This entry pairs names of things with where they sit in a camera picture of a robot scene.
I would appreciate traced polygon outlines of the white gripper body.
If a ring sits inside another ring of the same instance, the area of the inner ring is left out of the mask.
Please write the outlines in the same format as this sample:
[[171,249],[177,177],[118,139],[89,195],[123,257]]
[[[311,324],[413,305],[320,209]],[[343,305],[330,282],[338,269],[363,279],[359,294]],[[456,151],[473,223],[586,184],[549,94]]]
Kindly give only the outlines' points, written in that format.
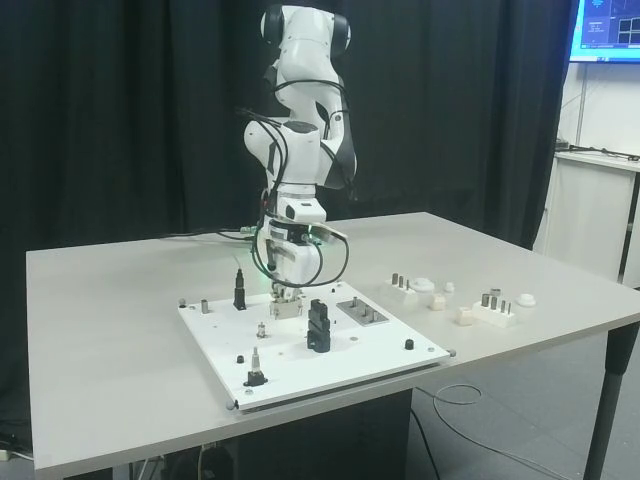
[[280,285],[294,288],[310,285],[319,277],[321,266],[321,253],[316,246],[268,241],[268,270]]

